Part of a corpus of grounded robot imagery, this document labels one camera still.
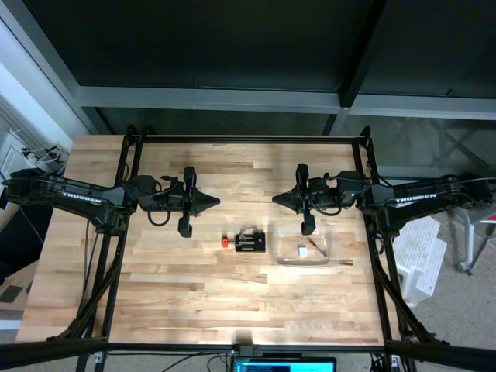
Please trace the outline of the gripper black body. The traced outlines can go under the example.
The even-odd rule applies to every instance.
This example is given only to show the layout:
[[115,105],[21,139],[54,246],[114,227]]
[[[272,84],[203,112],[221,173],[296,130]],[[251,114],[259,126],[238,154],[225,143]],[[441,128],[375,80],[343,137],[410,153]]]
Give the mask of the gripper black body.
[[311,210],[315,210],[326,216],[335,216],[336,212],[327,212],[328,208],[336,208],[336,197],[331,193],[327,180],[322,177],[309,177],[308,166],[298,164],[296,170],[296,181],[298,187],[298,198],[301,207],[298,213],[303,215],[301,232],[303,236],[310,236],[315,231],[315,216]]
[[196,187],[197,174],[193,167],[184,169],[183,181],[177,177],[163,176],[163,181],[170,183],[168,189],[164,189],[164,202],[170,212],[181,212],[182,216],[178,220],[178,232],[182,237],[192,236],[192,226],[190,217],[193,215],[194,190]]

